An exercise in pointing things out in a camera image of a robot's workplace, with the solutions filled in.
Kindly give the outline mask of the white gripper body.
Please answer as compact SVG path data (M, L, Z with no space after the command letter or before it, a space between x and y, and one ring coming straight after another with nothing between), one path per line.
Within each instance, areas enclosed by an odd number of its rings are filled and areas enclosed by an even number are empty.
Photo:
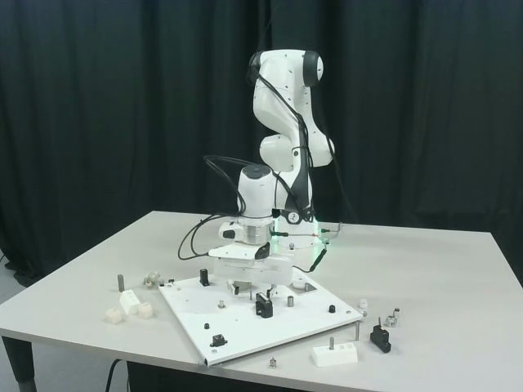
M293 280L293 265L286 257L268 257L260 261L215 259L213 273L226 280L287 285Z

